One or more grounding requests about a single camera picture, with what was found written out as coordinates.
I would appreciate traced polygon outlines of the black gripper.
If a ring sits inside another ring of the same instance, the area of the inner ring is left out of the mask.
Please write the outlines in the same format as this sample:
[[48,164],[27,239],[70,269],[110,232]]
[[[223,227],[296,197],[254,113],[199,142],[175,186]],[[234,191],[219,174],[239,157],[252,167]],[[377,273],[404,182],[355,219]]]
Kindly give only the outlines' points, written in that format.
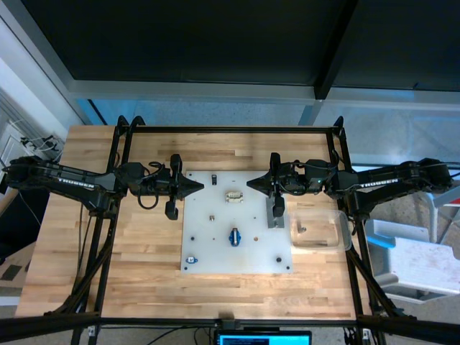
[[[173,154],[170,158],[170,167],[164,167],[157,177],[157,193],[159,196],[167,196],[169,200],[165,204],[165,215],[170,220],[178,219],[176,200],[179,198],[179,177],[181,176],[183,162],[179,154]],[[183,176],[183,183],[191,187],[183,190],[183,198],[204,189],[199,176],[194,172],[188,172]]]
[[270,197],[270,186],[254,185],[254,184],[270,184],[270,173],[272,176],[272,192],[273,199],[272,213],[275,218],[282,217],[285,212],[285,199],[282,196],[280,188],[280,172],[281,159],[278,153],[270,155],[270,172],[266,172],[263,176],[251,179],[247,182],[247,187],[256,190],[267,197]]

